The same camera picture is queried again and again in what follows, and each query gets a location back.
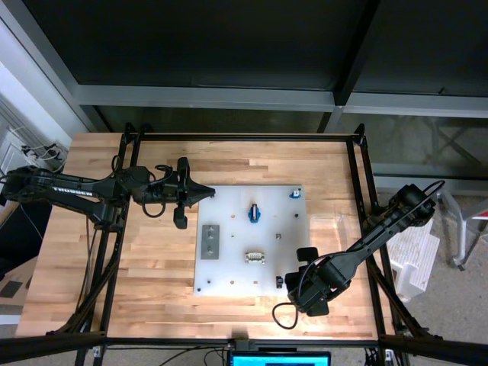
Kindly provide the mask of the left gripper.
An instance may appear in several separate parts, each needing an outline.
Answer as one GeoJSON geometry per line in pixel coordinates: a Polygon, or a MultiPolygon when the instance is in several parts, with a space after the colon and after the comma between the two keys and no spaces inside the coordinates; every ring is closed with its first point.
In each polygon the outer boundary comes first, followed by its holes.
{"type": "MultiPolygon", "coordinates": [[[[177,164],[176,207],[173,212],[173,222],[177,229],[186,230],[188,218],[185,216],[185,207],[188,199],[189,162],[186,157],[180,158],[177,164]]],[[[189,181],[189,207],[208,197],[214,197],[214,188],[189,181]]]]}

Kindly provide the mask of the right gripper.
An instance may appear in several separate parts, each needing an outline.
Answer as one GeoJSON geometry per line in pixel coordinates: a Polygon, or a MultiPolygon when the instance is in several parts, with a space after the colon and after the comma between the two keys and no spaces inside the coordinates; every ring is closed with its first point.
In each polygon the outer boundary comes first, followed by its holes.
{"type": "Polygon", "coordinates": [[[329,306],[326,300],[329,287],[320,277],[318,267],[318,251],[314,247],[297,250],[298,262],[305,262],[298,271],[285,275],[288,299],[300,313],[307,316],[326,316],[329,306]]]}

